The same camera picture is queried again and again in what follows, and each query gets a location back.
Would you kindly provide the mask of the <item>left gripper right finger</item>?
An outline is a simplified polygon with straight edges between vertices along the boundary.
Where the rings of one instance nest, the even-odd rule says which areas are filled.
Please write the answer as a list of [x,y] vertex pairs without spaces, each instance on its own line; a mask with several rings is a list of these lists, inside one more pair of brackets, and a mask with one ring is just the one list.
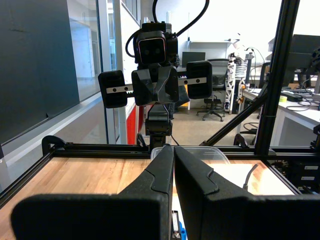
[[254,195],[183,147],[174,149],[174,178],[190,240],[317,240],[316,195]]

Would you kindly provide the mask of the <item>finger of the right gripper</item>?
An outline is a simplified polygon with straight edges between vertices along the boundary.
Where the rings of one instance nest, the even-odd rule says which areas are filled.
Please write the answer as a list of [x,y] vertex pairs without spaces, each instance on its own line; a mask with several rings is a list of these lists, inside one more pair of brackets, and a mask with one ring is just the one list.
[[158,69],[156,97],[159,103],[175,103],[179,100],[178,73],[174,66]]
[[155,83],[158,80],[158,69],[141,69],[131,73],[133,94],[137,106],[154,105]]

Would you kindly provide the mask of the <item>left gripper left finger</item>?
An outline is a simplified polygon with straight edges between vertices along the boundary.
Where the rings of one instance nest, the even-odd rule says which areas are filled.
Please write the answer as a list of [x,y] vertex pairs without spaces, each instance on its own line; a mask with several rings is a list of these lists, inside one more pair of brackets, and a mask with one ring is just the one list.
[[165,146],[118,194],[38,194],[12,210],[18,240],[168,240],[174,151]]

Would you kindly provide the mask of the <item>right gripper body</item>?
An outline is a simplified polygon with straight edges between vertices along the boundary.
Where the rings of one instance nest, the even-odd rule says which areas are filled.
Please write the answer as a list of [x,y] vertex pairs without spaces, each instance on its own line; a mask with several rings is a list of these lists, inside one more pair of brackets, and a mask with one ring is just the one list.
[[[165,66],[150,65],[146,69],[157,69],[157,81],[159,68]],[[187,63],[186,71],[177,71],[178,89],[187,86],[187,95],[190,99],[205,99],[212,94],[212,64],[207,60],[192,61]],[[133,85],[126,84],[124,74],[121,70],[102,72],[98,76],[100,92],[105,108],[121,108],[128,104],[128,98],[134,97]],[[156,83],[154,83],[155,103],[159,103],[156,97]],[[179,99],[183,93],[179,89]]]

